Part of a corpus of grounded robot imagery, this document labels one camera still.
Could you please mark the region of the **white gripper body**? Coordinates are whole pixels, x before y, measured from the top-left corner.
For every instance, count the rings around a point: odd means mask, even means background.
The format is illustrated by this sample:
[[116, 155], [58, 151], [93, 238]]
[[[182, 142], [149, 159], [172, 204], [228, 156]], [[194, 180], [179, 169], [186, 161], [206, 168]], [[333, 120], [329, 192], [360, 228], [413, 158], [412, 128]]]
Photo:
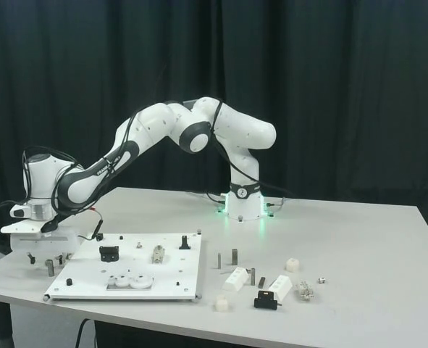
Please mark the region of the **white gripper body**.
[[78, 248], [78, 237], [73, 228], [57, 228], [48, 233], [14, 233], [10, 236], [10, 244], [14, 252], [74, 253]]

